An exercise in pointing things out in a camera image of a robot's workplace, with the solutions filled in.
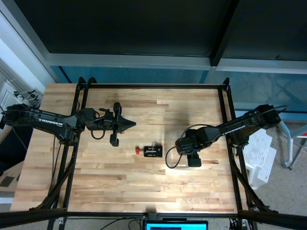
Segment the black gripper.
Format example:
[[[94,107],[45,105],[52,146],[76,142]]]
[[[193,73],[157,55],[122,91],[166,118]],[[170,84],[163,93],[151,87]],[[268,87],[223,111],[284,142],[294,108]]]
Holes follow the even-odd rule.
[[[196,137],[179,138],[176,141],[176,150],[178,155],[188,155],[204,149],[204,144]]]
[[[130,120],[127,120],[121,116],[122,107],[119,102],[114,103],[113,112],[109,109],[99,108],[99,111],[104,112],[105,114],[101,117],[96,118],[92,122],[92,137],[96,140],[101,140],[106,131],[112,131],[110,135],[110,144],[113,147],[119,146],[119,139],[117,138],[118,132],[124,132],[125,130],[136,126],[136,123]],[[102,130],[103,134],[101,137],[95,137],[94,131]]]

